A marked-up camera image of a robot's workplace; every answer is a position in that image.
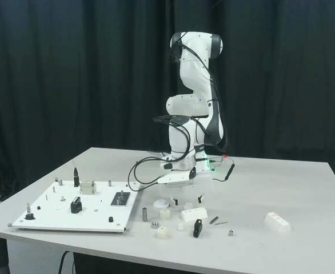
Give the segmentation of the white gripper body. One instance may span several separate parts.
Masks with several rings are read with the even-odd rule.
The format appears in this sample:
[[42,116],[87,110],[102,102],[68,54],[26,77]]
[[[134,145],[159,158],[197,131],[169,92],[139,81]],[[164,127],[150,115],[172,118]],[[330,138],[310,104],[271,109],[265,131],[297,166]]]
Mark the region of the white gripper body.
[[197,199],[211,192],[212,189],[212,177],[198,176],[186,182],[162,184],[161,196],[174,199]]

